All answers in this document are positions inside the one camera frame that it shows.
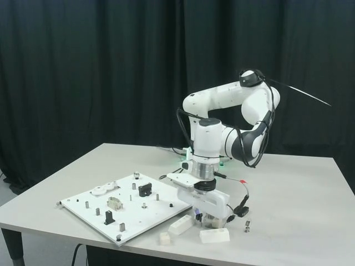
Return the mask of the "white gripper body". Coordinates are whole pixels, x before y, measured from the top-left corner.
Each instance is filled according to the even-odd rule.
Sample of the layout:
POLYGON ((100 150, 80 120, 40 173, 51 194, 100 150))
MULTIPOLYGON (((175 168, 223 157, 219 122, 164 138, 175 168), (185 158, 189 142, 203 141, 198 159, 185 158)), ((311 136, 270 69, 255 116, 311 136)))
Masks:
POLYGON ((230 214, 230 208, 227 206, 230 196, 218 190, 200 194, 196 191, 189 192, 179 188, 177 190, 177 197, 183 202, 199 209, 200 212, 207 213, 218 219, 224 219, 230 214))

